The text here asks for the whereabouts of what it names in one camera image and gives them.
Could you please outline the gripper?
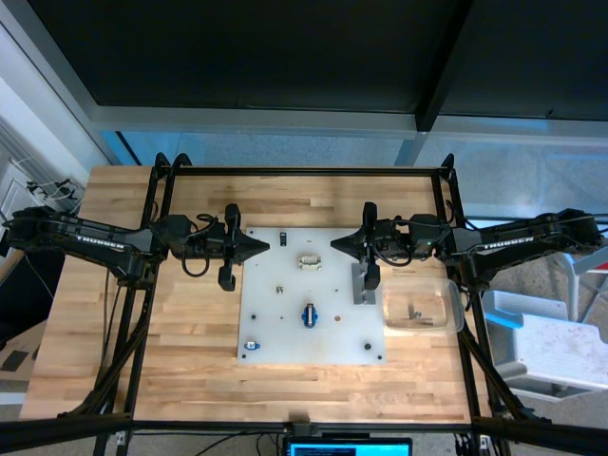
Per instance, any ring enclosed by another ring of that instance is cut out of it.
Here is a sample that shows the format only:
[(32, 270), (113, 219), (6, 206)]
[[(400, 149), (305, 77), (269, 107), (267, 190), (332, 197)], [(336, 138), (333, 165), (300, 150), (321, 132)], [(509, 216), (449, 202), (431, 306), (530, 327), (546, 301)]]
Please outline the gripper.
[(240, 231), (240, 222), (238, 206), (230, 203), (225, 208), (224, 222), (216, 221), (208, 232), (208, 258), (223, 261), (218, 270), (218, 285), (223, 291), (233, 291), (236, 288), (232, 268), (238, 262), (238, 237), (239, 244), (246, 246), (239, 250), (240, 264), (270, 250), (269, 243), (257, 238), (255, 230)]
[[(364, 289), (376, 290), (381, 281), (380, 260), (391, 267), (401, 267), (402, 250), (396, 224), (389, 218), (379, 219), (377, 206), (366, 202), (363, 209), (363, 225), (357, 231), (331, 241), (331, 247), (338, 252), (354, 258), (358, 262), (365, 260), (367, 269), (364, 275)], [(364, 242), (364, 250), (357, 246)]]

